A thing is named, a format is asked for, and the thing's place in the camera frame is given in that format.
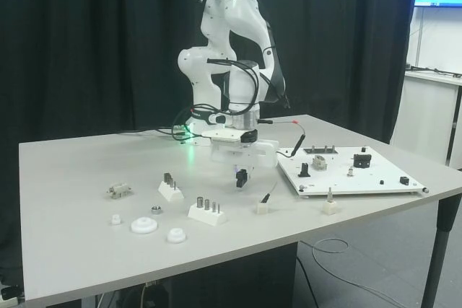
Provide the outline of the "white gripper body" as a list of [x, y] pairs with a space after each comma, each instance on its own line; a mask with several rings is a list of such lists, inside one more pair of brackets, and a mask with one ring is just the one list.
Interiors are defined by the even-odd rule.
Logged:
[[215, 162], [244, 167], [277, 166], [279, 142], [261, 139], [253, 143], [211, 142], [211, 158]]

